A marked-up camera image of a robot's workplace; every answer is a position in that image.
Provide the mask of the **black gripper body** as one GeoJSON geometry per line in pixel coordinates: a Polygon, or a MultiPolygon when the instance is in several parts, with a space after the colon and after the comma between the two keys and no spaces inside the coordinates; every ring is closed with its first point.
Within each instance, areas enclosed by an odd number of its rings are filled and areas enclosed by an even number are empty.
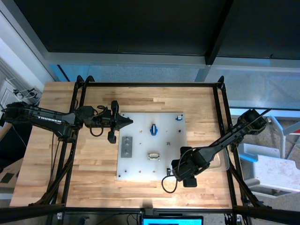
{"type": "Polygon", "coordinates": [[[179,160],[175,159],[171,163],[172,172],[178,182],[183,182],[185,188],[197,187],[195,173],[197,172],[196,165],[190,159],[179,160]]]}
{"type": "Polygon", "coordinates": [[[103,113],[103,128],[109,128],[107,139],[109,143],[116,143],[115,130],[117,129],[117,115],[119,104],[116,100],[111,102],[111,109],[106,109],[103,113]]]}

